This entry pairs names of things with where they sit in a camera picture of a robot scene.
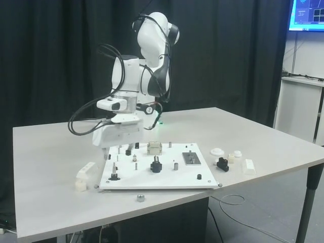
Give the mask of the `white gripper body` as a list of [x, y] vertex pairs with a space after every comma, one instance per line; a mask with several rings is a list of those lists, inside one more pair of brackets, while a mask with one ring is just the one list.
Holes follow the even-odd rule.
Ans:
[[107, 125], [93, 132], [92, 143], [99, 148], [132, 144], [142, 139], [142, 124]]

